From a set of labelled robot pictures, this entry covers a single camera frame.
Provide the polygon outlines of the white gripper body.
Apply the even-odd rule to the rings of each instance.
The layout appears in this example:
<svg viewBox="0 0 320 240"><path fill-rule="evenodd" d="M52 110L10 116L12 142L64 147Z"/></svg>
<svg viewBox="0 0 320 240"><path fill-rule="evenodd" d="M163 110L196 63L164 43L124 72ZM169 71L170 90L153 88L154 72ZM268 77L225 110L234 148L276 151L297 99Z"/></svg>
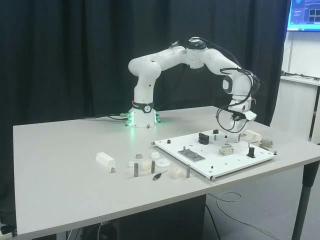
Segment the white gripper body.
<svg viewBox="0 0 320 240"><path fill-rule="evenodd" d="M238 143L240 135L246 130L247 124L256 119L257 115L252 111L231 112L230 126L227 128L227 138L231 143Z"/></svg>

